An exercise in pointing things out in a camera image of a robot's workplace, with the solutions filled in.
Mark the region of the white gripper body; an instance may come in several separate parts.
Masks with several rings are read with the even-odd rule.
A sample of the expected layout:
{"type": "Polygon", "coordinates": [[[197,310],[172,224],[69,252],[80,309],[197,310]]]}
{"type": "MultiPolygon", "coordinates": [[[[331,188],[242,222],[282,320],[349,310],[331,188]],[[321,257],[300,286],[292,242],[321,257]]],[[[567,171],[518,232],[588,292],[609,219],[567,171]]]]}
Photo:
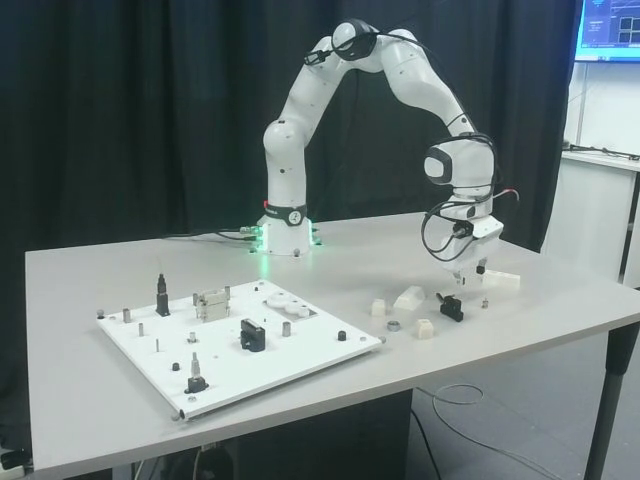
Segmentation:
{"type": "Polygon", "coordinates": [[[441,254],[441,267],[454,276],[461,276],[463,271],[476,271],[478,266],[485,267],[492,253],[493,239],[490,237],[454,239],[441,254]]]}

